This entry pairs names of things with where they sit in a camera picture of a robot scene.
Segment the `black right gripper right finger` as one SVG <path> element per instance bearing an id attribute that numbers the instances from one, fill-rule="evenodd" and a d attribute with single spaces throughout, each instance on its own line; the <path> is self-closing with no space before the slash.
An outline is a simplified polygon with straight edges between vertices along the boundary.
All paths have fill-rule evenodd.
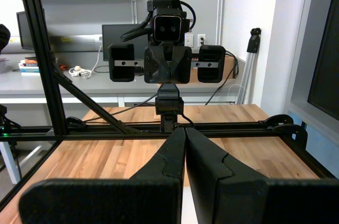
<path id="1" fill-rule="evenodd" d="M 186 135 L 199 223 L 338 223 L 337 179 L 268 178 L 198 130 Z"/>

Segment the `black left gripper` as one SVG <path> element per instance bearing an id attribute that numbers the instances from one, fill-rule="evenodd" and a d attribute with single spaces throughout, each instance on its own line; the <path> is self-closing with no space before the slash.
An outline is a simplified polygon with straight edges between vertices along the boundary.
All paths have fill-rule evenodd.
<path id="1" fill-rule="evenodd" d="M 146 83 L 188 83 L 191 68 L 198 69 L 198 81 L 218 83 L 222 80 L 226 50 L 222 46 L 202 45 L 193 59 L 192 49 L 163 42 L 148 46 L 143 60 L 135 59 L 134 45 L 112 44 L 109 46 L 110 79 L 113 82 L 131 82 L 135 68 L 144 69 Z"/>

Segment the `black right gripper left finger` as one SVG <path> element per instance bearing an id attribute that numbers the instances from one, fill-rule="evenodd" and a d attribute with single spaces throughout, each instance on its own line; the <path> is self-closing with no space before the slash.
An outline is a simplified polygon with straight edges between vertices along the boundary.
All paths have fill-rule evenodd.
<path id="1" fill-rule="evenodd" d="M 180 223 L 185 131 L 129 179 L 49 179 L 20 197 L 22 223 Z"/>

